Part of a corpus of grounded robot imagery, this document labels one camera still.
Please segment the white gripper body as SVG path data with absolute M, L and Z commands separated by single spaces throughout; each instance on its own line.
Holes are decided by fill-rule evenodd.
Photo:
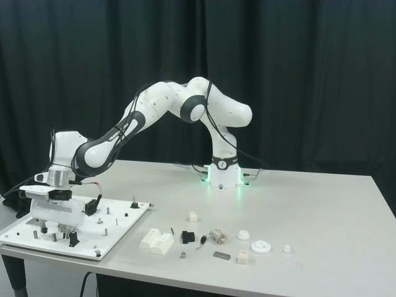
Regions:
M 63 200 L 56 203 L 32 200 L 30 215 L 40 227 L 46 228 L 46 222 L 70 227 L 80 227 L 85 223 L 85 203 L 80 200 Z

